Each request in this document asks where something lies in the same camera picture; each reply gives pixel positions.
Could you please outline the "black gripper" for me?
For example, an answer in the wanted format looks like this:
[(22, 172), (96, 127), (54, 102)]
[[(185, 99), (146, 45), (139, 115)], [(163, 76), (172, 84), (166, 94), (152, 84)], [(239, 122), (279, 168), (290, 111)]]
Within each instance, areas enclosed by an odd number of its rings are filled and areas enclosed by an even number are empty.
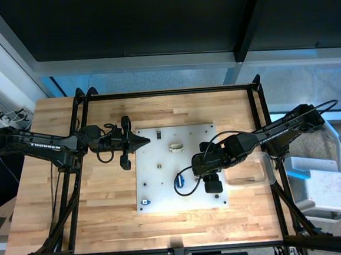
[(120, 166), (123, 170), (131, 169), (131, 161), (128, 159), (130, 151), (133, 153), (141, 147), (150, 143), (150, 139), (131, 133), (131, 121), (127, 115), (121, 118), (121, 127), (112, 123), (104, 124), (104, 128), (109, 128), (110, 131), (105, 133), (100, 139), (101, 152), (110, 152), (111, 158), (109, 160), (102, 160), (102, 163), (110, 163), (114, 158), (115, 151), (121, 151), (123, 154), (120, 156)]
[(202, 179), (207, 194), (222, 193), (223, 186), (218, 174), (229, 161), (224, 148), (218, 144), (201, 142), (199, 149), (200, 153), (191, 159), (194, 176)]

